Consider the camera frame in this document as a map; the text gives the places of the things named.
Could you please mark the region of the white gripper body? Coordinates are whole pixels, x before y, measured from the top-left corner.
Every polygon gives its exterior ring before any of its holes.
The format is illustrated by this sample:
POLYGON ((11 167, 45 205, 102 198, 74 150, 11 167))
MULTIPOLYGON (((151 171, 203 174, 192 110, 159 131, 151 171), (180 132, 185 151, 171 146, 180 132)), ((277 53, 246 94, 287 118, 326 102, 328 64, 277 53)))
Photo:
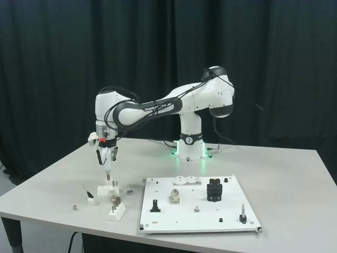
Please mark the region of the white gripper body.
POLYGON ((101 159, 103 169, 111 169, 112 162, 116 160, 117 152, 118 147, 101 149, 101 159))

